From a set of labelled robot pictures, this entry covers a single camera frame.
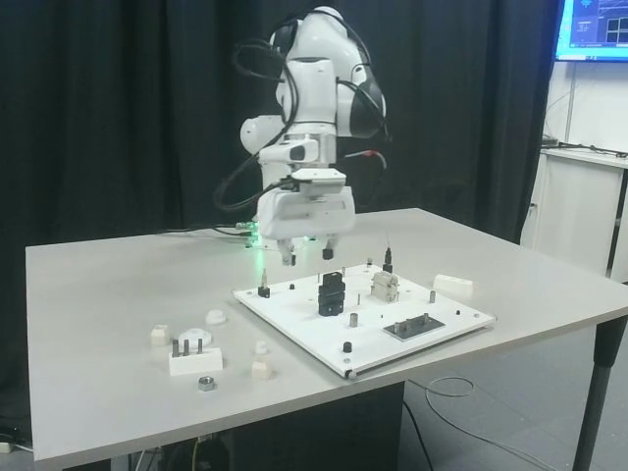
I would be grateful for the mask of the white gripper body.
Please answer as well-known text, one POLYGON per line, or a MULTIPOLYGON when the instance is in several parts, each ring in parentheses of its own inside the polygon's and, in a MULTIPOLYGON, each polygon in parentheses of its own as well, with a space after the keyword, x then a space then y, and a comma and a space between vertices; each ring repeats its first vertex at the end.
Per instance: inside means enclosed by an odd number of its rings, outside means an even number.
POLYGON ((273 189, 258 200, 257 216, 259 233, 268 239, 332 236, 353 227, 355 204, 349 186, 316 198, 273 189))

